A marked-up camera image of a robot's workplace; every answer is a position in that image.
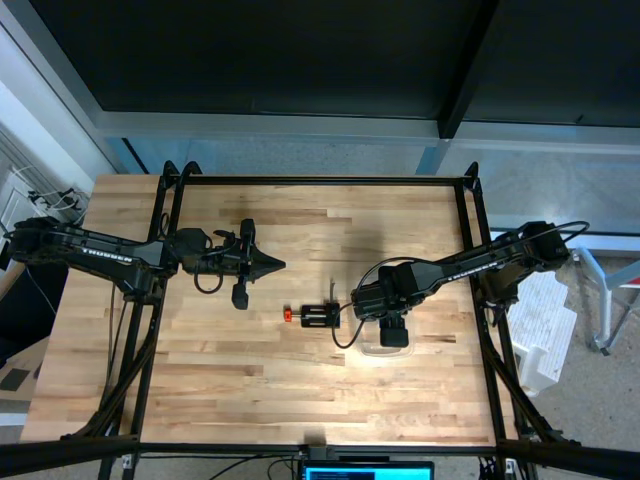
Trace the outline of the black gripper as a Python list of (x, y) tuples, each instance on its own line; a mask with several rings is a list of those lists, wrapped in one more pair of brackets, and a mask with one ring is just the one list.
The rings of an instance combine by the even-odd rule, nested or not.
[(244, 219), (240, 224), (238, 236), (232, 231), (215, 230), (214, 235), (223, 239), (223, 244), (214, 248), (214, 260), (217, 272), (222, 276), (235, 276), (236, 284), (232, 288), (231, 300), (236, 309), (247, 309), (249, 296), (247, 283), (284, 270), (284, 261), (260, 251), (255, 245), (256, 228), (253, 219)]
[(391, 313), (379, 320), (380, 345), (385, 348), (406, 348), (409, 333), (405, 318), (399, 313)]

